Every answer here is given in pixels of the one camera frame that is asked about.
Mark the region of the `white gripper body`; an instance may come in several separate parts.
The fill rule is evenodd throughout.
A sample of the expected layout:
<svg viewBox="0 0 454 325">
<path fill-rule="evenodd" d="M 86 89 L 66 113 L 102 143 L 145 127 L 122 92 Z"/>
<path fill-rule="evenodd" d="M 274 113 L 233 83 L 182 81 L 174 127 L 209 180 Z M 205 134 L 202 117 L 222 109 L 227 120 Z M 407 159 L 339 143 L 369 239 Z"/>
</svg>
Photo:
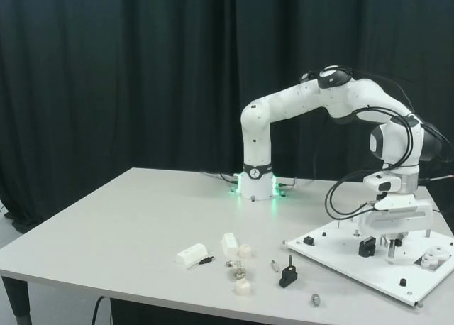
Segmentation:
<svg viewBox="0 0 454 325">
<path fill-rule="evenodd" d="M 426 230 L 433 223 L 433 209 L 427 202 L 407 209 L 371 211 L 360 217 L 360 232 L 364 235 L 391 236 L 397 233 Z"/>
</svg>

